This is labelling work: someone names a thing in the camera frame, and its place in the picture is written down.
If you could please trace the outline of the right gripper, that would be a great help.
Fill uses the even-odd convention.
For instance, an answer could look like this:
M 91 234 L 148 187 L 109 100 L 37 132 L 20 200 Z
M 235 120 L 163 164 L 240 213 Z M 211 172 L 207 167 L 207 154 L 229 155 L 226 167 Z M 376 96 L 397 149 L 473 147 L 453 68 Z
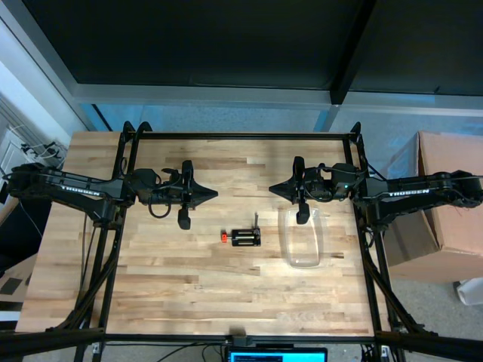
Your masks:
M 298 205 L 296 220 L 298 225 L 305 225 L 310 217 L 309 205 L 305 197 L 305 161 L 302 157 L 294 158 L 293 172 L 289 179 L 269 187 L 269 192 L 279 196 L 291 204 Z

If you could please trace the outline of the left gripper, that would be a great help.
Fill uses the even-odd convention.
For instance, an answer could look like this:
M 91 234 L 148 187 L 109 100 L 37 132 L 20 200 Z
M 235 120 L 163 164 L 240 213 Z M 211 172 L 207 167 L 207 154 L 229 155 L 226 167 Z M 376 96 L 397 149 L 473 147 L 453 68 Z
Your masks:
M 186 160 L 182 163 L 182 183 L 180 191 L 180 205 L 181 209 L 178 211 L 177 222 L 178 226 L 182 230 L 190 230 L 191 219 L 189 218 L 189 209 L 192 206 L 192 181 L 193 181 L 193 191 L 197 192 L 193 195 L 193 207 L 198 207 L 199 205 L 214 199 L 218 196 L 216 190 L 209 189 L 205 186 L 200 185 L 194 180 L 193 177 L 194 168 L 190 160 Z

